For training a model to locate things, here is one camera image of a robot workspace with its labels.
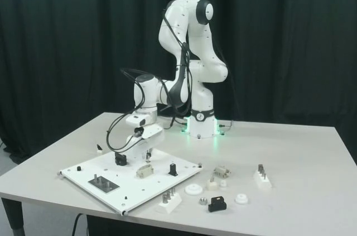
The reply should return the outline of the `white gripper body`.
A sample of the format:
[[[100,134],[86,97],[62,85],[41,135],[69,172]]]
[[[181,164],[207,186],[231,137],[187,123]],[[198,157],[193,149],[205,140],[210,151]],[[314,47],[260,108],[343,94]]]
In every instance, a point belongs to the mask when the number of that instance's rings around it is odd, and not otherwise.
[[[143,139],[142,136],[134,136],[126,149],[126,156],[130,159],[141,158],[144,161],[150,161],[152,150],[156,144],[155,140],[153,137]]]

